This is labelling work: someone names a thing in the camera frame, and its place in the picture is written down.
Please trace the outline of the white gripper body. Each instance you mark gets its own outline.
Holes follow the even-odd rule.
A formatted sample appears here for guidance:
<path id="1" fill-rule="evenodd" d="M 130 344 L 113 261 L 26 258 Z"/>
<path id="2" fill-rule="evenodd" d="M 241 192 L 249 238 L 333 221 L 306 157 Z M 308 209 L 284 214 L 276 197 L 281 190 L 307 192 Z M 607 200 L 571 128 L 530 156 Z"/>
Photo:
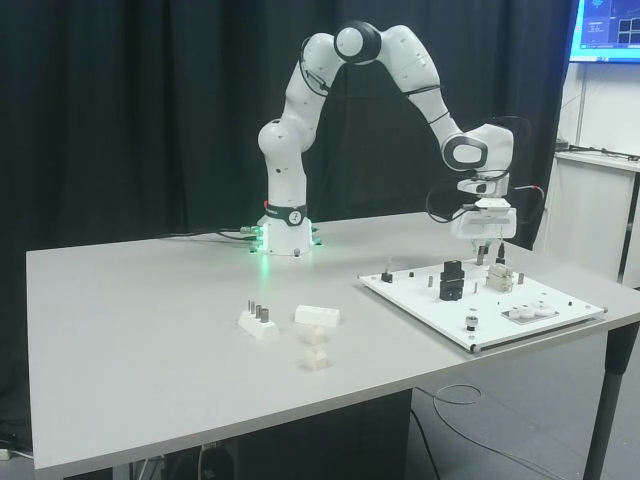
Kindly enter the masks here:
<path id="1" fill-rule="evenodd" d="M 459 239 L 511 239 L 517 230 L 517 210 L 470 211 L 454 220 L 451 233 Z"/>

